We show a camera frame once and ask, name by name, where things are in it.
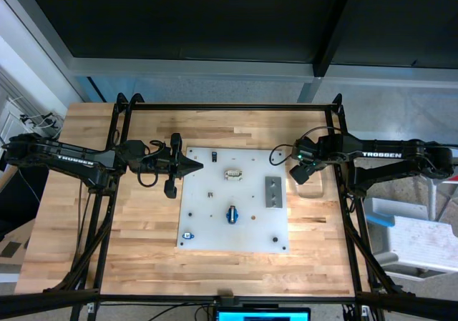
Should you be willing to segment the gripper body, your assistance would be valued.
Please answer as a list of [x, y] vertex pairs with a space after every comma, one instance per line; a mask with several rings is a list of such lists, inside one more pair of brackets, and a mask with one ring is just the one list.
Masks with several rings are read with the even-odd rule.
[[[176, 198], [177, 187], [175, 179], [177, 178], [178, 154], [182, 149], [182, 138], [179, 133], [173, 133], [170, 138], [170, 146], [159, 140], [151, 140], [151, 145], [157, 147], [153, 153], [145, 155], [140, 160], [138, 169], [138, 182], [146, 188], [154, 187], [160, 174], [166, 174], [164, 193], [167, 198]], [[155, 180], [153, 183], [145, 184], [142, 181], [141, 174], [154, 174]]]
[[315, 172], [326, 168], [326, 163], [318, 158], [318, 145], [308, 137], [294, 142], [291, 159], [296, 160], [297, 165], [290, 169], [289, 174], [297, 184], [304, 184]]

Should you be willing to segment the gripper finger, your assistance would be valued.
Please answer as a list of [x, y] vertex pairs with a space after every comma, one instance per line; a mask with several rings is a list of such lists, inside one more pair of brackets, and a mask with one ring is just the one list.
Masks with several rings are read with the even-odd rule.
[[202, 166], [203, 164], [186, 157], [182, 152], [178, 154], [178, 163], [181, 166]]
[[177, 168], [177, 178], [182, 179], [186, 175], [196, 172], [198, 170], [201, 170], [202, 168], [203, 168], [203, 165], [191, 165], [191, 166], [181, 165]]

